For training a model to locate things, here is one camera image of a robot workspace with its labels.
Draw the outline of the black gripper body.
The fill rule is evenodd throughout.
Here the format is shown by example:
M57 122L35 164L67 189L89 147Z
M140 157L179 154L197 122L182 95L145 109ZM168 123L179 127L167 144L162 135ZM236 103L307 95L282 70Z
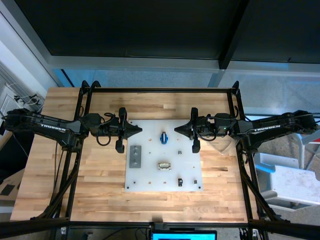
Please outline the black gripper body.
M127 111L124 107L121 107L118 111L118 117L115 117L114 120L111 121L111 124L109 126L109 133L108 133L108 136L110 138L112 137L118 138L115 142L115 150L118 153L124 153L125 151L123 140L125 139L126 122L127 122Z
M201 133L204 132L205 129L208 128L208 117L207 116L199 116L198 109L196 107L191 108L191 130L192 130L192 137L193 137L193 145L192 145L192 152L194 154L197 154L200 152L201 144L200 140L208 142L208 135L201 135L199 133L199 130Z

